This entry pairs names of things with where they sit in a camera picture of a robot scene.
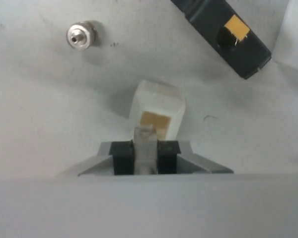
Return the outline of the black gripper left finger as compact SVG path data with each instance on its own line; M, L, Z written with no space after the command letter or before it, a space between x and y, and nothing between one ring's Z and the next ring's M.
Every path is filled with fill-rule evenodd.
M133 142L102 142L97 154L82 163L79 176L125 176L134 174Z

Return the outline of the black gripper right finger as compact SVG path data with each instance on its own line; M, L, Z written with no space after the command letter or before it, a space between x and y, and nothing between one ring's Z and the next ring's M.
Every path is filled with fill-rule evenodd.
M228 167L193 152L189 141L159 141L157 173L174 174L233 174Z

